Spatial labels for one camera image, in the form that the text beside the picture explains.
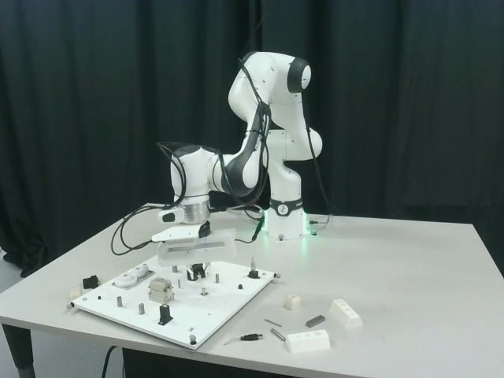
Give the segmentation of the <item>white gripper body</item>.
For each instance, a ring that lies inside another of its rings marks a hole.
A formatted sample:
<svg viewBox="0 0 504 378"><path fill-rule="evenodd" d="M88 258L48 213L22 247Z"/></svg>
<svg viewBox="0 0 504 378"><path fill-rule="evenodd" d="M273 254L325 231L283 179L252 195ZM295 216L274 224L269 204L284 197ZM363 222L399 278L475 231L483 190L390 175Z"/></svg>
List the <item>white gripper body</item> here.
<svg viewBox="0 0 504 378"><path fill-rule="evenodd" d="M157 261L160 266L171 268L233 259L235 237L235 230L217 230L204 238L165 241L158 245Z"/></svg>

